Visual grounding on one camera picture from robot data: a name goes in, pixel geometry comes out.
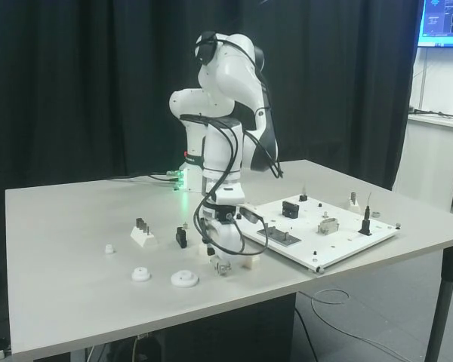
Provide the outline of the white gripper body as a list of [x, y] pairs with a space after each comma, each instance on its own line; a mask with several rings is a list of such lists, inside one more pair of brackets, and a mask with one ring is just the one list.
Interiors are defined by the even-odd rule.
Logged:
[[[240, 250], [242, 249], [242, 241], [239, 236], [239, 232], [232, 223], [222, 224], [217, 220], [211, 220], [210, 222], [204, 221], [202, 222], [202, 231], [214, 243], [218, 244], [223, 249], [240, 253]], [[202, 241], [207, 245], [207, 248], [214, 251], [213, 256], [221, 262], [229, 262], [231, 265], [240, 265], [244, 260], [243, 256], [225, 253], [218, 247], [215, 247], [212, 243], [208, 242], [208, 239], [205, 237], [202, 238]]]

